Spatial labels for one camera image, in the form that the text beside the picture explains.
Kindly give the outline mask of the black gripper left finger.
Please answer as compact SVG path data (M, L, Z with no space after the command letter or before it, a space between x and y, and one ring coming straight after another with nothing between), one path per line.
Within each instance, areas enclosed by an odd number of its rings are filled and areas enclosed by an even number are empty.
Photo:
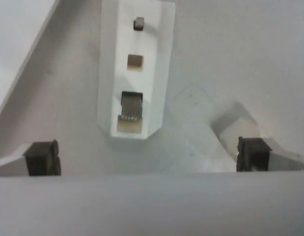
M20 145L0 158L0 177L60 176L61 161L57 140Z

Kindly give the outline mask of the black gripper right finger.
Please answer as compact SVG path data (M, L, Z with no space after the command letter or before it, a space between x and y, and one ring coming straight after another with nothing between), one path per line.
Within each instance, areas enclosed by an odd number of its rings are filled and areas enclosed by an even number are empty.
M238 172L304 170L304 156L283 149L272 138L239 137L237 149Z

